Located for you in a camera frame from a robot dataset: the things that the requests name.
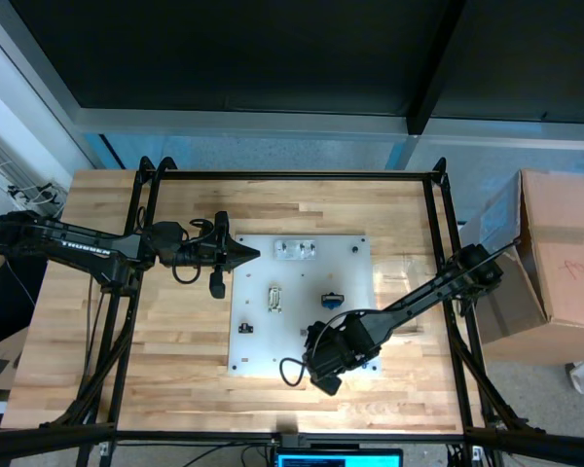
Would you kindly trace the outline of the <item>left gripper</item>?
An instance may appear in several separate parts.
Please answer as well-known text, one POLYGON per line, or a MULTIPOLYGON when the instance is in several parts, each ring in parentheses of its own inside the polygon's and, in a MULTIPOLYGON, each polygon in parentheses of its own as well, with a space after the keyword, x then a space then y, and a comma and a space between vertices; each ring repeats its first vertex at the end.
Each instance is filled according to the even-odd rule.
POLYGON ((258 259, 261 254, 250 242, 248 235, 240 235, 228 244, 230 220, 227 211, 219 211, 214 217, 212 271, 230 271, 245 263, 258 259))

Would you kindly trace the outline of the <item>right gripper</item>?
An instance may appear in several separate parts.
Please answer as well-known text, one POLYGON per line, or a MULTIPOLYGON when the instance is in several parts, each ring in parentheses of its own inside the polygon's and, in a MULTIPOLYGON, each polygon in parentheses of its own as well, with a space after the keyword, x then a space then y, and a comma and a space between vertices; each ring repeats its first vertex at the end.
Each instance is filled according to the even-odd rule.
POLYGON ((308 327, 305 349, 313 385, 340 385, 340 374, 371 360, 371 338, 359 314, 348 314, 336 327, 316 321, 308 327))

